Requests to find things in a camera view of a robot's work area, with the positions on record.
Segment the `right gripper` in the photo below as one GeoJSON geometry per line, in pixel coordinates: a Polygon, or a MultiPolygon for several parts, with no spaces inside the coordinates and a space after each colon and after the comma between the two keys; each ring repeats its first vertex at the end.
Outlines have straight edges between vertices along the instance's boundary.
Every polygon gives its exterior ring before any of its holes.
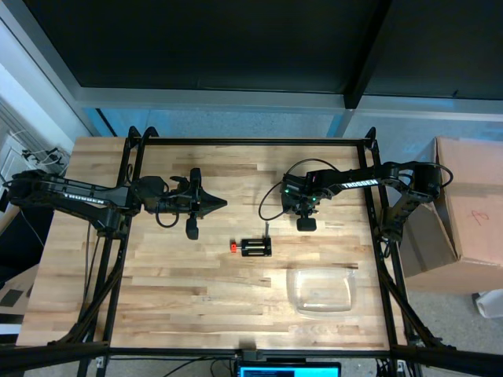
{"type": "Polygon", "coordinates": [[[312,214],[316,211],[317,198],[302,198],[294,206],[293,212],[298,216],[296,220],[297,230],[300,232],[314,232],[317,230],[317,223],[312,214]]]}

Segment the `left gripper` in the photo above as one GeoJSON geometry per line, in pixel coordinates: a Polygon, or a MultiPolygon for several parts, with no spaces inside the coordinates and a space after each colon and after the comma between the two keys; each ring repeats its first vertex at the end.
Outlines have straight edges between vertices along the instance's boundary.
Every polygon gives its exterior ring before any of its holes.
{"type": "Polygon", "coordinates": [[[200,190],[201,190],[201,217],[227,206],[227,201],[217,196],[207,193],[201,189],[200,168],[193,168],[189,177],[189,218],[185,224],[185,233],[190,240],[198,240],[199,229],[197,227],[197,218],[200,214],[200,190]]]}

